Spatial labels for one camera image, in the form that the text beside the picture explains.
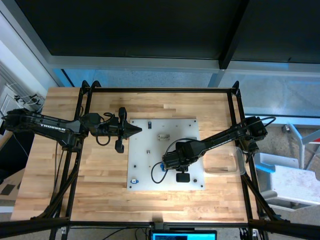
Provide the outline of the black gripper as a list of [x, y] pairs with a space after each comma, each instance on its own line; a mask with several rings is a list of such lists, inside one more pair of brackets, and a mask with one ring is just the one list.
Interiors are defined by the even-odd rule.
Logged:
[[177, 170], [178, 172], [187, 172], [188, 167], [198, 161], [199, 157], [188, 158], [180, 150], [174, 150], [165, 153], [162, 156], [162, 163], [165, 170]]
[[[131, 136], [142, 132], [142, 128], [130, 124], [127, 120], [127, 111], [124, 107], [120, 107], [118, 110], [118, 117], [116, 117], [111, 112], [104, 112], [103, 115], [108, 117], [107, 120], [104, 120], [98, 124], [96, 128], [96, 142], [100, 146], [107, 146], [111, 137], [117, 137], [115, 141], [115, 150], [117, 153], [124, 153], [124, 131], [128, 130], [125, 133], [125, 138], [128, 139]], [[108, 137], [108, 141], [106, 143], [100, 143], [99, 137]]]

